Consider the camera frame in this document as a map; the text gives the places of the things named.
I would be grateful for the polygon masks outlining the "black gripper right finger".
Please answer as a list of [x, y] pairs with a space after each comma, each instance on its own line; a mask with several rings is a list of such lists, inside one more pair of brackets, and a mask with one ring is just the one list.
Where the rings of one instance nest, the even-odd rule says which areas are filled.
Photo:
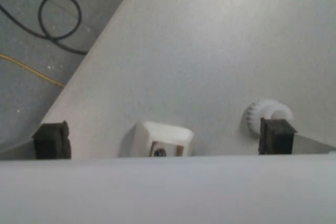
[[298, 134], [285, 119], [260, 119], [259, 155], [334, 154], [335, 146]]

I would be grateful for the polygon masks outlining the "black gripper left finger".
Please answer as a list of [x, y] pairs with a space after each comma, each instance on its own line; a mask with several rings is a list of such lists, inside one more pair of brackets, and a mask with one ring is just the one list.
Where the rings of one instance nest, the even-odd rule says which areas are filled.
[[69, 133], [66, 121], [43, 123], [30, 139], [1, 144], [1, 160], [71, 159]]

